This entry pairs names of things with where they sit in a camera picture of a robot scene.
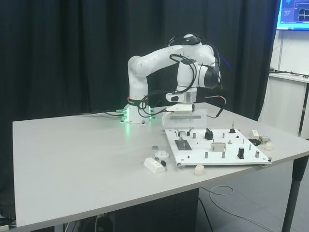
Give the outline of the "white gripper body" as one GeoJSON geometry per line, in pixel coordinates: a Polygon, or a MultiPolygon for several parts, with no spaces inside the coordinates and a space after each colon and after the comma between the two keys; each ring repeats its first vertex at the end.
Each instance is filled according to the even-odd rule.
{"type": "Polygon", "coordinates": [[[168,130],[205,129],[207,127],[207,113],[207,109],[196,109],[189,113],[165,112],[162,116],[162,126],[168,130]]]}

